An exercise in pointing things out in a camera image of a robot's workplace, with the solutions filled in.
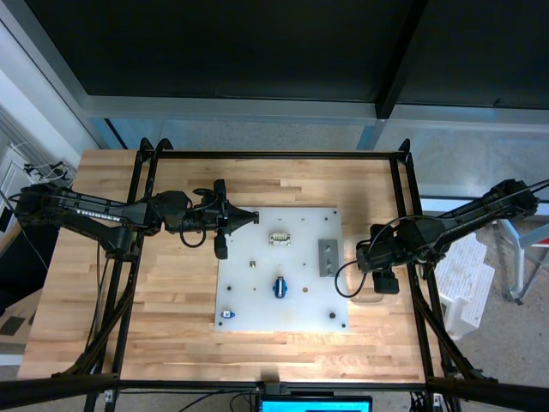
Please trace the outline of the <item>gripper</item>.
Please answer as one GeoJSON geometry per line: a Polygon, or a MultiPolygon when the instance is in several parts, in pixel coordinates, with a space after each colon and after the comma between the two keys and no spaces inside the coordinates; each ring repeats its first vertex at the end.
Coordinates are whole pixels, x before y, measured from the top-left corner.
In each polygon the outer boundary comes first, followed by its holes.
{"type": "Polygon", "coordinates": [[[374,246],[371,252],[371,269],[376,294],[396,295],[399,293],[399,281],[393,267],[395,259],[392,252],[384,246],[374,246]]]}
{"type": "Polygon", "coordinates": [[[212,189],[198,188],[193,190],[193,193],[201,198],[201,202],[188,212],[188,217],[193,219],[192,226],[188,231],[200,233],[202,237],[198,243],[188,244],[188,247],[200,247],[206,240],[207,231],[212,231],[215,232],[214,255],[219,260],[228,259],[226,234],[231,235],[248,224],[258,224],[259,213],[228,203],[224,179],[215,180],[212,189]]]}

